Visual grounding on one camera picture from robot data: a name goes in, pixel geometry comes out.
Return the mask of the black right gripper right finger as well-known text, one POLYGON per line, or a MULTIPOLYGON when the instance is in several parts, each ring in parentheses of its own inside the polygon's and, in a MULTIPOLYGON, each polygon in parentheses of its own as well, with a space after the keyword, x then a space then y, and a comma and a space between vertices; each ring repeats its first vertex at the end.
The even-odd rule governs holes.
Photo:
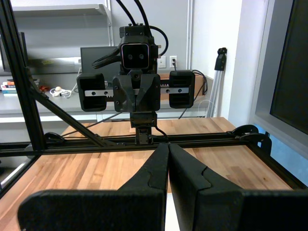
POLYGON ((169 180, 182 231, 305 231, 307 190, 246 190, 175 144, 169 180))

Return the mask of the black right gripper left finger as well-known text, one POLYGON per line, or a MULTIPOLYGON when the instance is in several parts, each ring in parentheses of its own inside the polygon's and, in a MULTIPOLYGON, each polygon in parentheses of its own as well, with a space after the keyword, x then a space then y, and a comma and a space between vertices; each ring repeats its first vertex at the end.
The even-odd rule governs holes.
POLYGON ((168 145, 160 144, 118 190, 44 190, 18 208, 24 231, 163 231, 168 145))

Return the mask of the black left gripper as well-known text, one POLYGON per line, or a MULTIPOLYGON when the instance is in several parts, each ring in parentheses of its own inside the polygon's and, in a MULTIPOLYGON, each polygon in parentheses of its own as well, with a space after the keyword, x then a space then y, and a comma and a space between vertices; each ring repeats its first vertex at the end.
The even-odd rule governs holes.
POLYGON ((100 112, 113 101, 117 112, 150 112, 160 109, 160 96, 168 95, 174 109, 191 108, 194 102, 195 74, 192 71, 171 71, 168 78, 145 74, 140 70, 115 75, 107 88, 103 74, 82 74, 77 78, 80 105, 83 111, 100 112))

